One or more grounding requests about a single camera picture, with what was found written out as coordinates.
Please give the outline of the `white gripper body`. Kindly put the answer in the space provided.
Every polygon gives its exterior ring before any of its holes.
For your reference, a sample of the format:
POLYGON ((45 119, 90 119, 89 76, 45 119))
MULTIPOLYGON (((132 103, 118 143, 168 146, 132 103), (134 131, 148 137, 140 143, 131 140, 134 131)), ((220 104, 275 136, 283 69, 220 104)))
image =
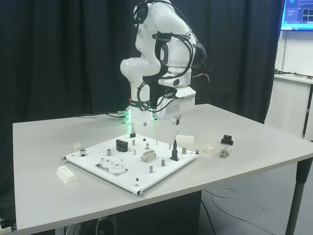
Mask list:
POLYGON ((157 100, 156 117, 158 120, 178 117, 195 107, 195 94, 183 98, 159 97, 157 100))

